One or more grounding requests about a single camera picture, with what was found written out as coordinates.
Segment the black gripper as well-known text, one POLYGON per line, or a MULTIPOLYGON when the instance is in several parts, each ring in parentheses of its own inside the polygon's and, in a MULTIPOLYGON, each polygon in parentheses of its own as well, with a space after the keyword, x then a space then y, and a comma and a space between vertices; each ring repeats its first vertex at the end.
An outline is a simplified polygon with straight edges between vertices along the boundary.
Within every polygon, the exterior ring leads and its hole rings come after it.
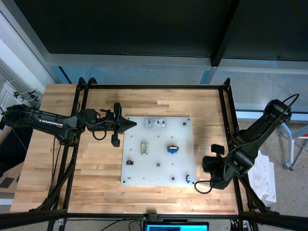
POLYGON ((225 189, 232 180, 232 171, 227 168, 225 160, 220 155, 204 156, 202 159, 203 172, 210 174, 210 186, 214 189, 223 190, 225 189))
POLYGON ((123 134, 126 130, 131 129, 137 126, 137 123, 126 119, 121 115, 121 105, 120 103, 114 104, 114 111, 103 110, 105 112, 105 117, 99 119, 96 123, 96 131, 103 131, 104 136, 102 138, 97 138, 96 140, 102 141, 106 138, 107 132, 112 131, 113 135, 111 136, 111 144, 114 147, 120 146, 120 139, 118 138, 119 132, 123 134))

